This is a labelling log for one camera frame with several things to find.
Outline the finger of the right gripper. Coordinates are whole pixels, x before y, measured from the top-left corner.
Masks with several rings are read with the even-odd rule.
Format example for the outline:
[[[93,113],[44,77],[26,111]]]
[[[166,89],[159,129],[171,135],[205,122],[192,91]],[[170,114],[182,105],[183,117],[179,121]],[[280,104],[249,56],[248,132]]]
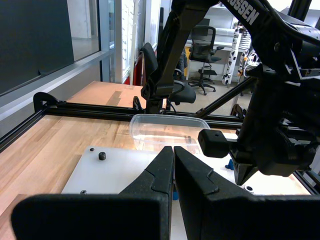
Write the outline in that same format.
[[[234,179],[238,186],[242,186],[249,180],[257,171],[258,167],[251,163],[243,163],[233,160]]]

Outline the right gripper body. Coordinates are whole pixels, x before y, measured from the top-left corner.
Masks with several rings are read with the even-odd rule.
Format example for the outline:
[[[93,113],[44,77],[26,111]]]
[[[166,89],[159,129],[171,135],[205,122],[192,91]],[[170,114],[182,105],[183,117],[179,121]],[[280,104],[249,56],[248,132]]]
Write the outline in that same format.
[[[320,143],[320,79],[284,82],[275,76],[250,77],[207,107],[198,111],[206,118],[225,102],[255,84],[236,141],[218,142],[208,133],[199,135],[203,153],[216,157],[228,149],[232,162],[256,165],[258,172],[287,177],[308,171]]]

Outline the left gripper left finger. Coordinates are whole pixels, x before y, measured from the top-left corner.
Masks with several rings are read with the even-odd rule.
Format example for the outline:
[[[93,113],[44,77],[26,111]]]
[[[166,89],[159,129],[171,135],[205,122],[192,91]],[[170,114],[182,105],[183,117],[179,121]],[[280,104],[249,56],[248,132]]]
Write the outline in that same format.
[[[174,152],[90,146],[60,194],[12,210],[18,240],[168,240]]]

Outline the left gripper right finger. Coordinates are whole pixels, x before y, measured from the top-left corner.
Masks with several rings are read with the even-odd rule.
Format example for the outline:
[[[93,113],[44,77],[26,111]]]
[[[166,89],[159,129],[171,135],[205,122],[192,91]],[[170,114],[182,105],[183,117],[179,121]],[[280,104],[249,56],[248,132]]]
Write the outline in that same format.
[[[190,240],[317,240],[317,195],[254,195],[180,146],[175,183]]]

